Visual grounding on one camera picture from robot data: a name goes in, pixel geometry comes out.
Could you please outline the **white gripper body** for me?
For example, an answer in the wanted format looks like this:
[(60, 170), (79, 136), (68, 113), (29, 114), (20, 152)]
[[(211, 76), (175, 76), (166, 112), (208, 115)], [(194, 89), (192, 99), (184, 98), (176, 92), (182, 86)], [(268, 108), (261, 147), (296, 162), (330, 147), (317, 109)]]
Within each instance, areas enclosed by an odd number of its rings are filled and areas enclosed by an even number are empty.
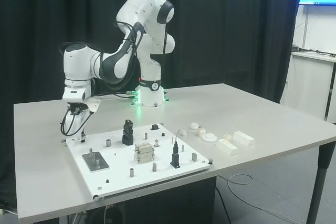
[(89, 109), (80, 110), (78, 113), (67, 111), (62, 121), (62, 134), (66, 138), (79, 138), (85, 124), (91, 117)]

